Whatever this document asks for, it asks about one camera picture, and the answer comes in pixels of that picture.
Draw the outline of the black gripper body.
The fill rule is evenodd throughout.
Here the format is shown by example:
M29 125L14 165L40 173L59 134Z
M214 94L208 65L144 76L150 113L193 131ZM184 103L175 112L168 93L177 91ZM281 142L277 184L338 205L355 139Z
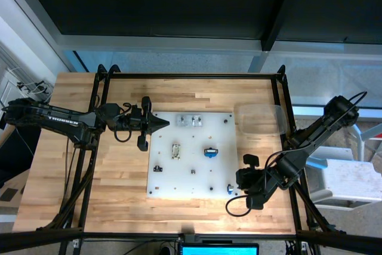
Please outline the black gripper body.
M149 133L149 115L151 114L152 103L148 96L145 96L141 100L141 108L134 105L131 109L131 131L138 131L140 135L137 139L137 147L141 151L148 150L148 141L146 140Z
M245 172L247 190L246 204L248 209L263 209L264 197L264 170L260 168L258 156L245 154L244 164L249 165Z

